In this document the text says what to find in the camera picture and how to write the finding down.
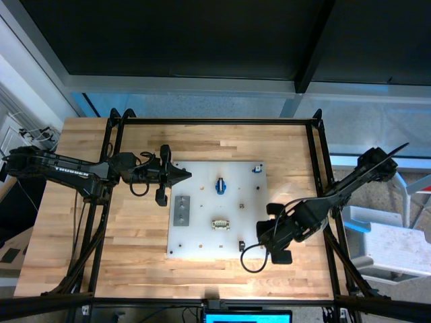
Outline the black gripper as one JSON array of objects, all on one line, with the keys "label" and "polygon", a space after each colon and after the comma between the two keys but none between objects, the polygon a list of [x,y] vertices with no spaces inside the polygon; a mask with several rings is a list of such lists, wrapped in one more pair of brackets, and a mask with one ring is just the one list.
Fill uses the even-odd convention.
[{"label": "black gripper", "polygon": [[[147,187],[150,184],[157,184],[159,187],[156,189],[155,201],[158,206],[166,206],[168,204],[168,197],[165,190],[170,186],[169,184],[169,171],[171,166],[171,150],[169,145],[162,145],[160,147],[160,156],[156,157],[153,154],[145,163],[144,175]],[[181,163],[174,163],[172,165],[172,173],[178,176],[172,180],[172,185],[176,185],[192,177],[190,171],[186,169]]]},{"label": "black gripper", "polygon": [[265,234],[272,230],[272,220],[258,221],[256,224],[257,237],[261,237],[261,245],[263,245],[271,255],[273,264],[291,264],[292,253],[289,250],[276,249],[274,247],[273,237],[276,235],[277,225],[280,217],[286,215],[286,207],[279,203],[269,203],[267,205],[267,214],[275,216],[275,224],[273,225],[273,233]]}]

